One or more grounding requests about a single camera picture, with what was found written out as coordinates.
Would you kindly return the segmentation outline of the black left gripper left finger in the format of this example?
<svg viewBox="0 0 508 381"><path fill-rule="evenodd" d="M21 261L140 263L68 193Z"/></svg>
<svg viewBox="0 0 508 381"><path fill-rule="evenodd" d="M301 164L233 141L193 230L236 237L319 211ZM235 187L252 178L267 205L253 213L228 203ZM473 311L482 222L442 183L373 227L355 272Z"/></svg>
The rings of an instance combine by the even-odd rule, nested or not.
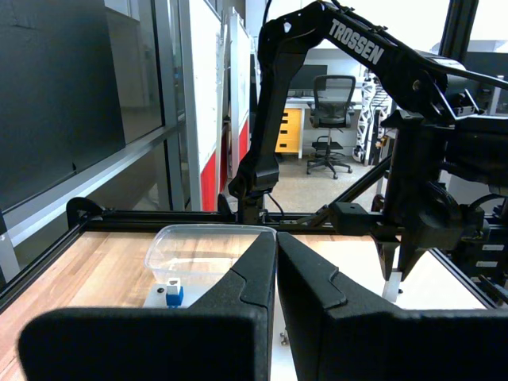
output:
<svg viewBox="0 0 508 381"><path fill-rule="evenodd" d="M260 234L184 309L66 308L35 317L17 350L29 380L267 380L277 244Z"/></svg>

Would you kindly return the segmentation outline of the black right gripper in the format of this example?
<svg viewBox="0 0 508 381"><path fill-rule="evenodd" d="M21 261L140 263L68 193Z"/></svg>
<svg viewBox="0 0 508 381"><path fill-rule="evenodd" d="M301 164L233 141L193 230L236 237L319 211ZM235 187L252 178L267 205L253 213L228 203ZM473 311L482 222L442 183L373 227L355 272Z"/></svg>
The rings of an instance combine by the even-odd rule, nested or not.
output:
<svg viewBox="0 0 508 381"><path fill-rule="evenodd" d="M453 250L461 241L482 238L484 213L460 205L438 183L447 129L399 111L384 125L395 128L397 134L382 211L375 216L349 203L334 202L331 223L339 234L377 236L375 245L386 281L397 248L397 237L391 236L399 235L398 270L405 280L427 248Z"/></svg>

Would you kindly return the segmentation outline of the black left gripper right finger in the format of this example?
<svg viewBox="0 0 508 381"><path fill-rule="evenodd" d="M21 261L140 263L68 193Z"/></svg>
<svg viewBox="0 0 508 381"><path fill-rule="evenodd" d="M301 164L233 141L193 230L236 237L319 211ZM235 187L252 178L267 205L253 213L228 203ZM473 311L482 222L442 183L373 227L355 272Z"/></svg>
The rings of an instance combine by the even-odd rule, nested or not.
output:
<svg viewBox="0 0 508 381"><path fill-rule="evenodd" d="M503 380L507 314L404 310L289 233L277 282L300 380Z"/></svg>

